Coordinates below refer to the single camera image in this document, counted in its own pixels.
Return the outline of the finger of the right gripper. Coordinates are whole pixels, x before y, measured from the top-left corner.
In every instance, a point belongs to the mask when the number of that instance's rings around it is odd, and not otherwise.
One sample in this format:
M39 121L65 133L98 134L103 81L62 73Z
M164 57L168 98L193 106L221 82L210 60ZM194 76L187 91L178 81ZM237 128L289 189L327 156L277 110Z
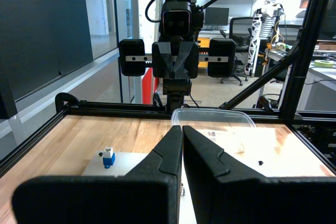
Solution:
M170 42L155 42L152 45L153 76L172 79L173 61Z
M199 46L194 41L180 43L173 67L174 79L195 79L199 63Z

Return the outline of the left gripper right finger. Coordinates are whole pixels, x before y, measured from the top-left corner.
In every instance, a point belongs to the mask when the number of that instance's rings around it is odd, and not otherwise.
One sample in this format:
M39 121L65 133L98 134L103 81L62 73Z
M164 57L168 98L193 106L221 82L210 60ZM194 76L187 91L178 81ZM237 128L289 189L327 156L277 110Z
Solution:
M335 223L333 177L266 177L191 126L183 158L198 223Z

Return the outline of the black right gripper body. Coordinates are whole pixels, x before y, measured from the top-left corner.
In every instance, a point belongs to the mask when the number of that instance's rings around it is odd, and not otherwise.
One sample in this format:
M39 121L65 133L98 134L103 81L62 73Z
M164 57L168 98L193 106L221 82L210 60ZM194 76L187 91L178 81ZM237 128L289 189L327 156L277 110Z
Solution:
M171 44L173 67L179 52L180 43ZM236 43L231 39L211 39L208 48L199 47L199 63L207 62L207 75L214 78L231 77L235 63ZM145 53L142 39L124 39L119 43L122 74L138 77L152 67L152 53Z

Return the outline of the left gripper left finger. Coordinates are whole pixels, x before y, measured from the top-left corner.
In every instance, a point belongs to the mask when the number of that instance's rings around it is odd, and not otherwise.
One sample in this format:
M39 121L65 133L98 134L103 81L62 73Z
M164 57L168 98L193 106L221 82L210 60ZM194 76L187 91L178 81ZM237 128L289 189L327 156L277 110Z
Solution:
M124 176L40 176L12 195L18 223L178 223L183 134L173 126Z

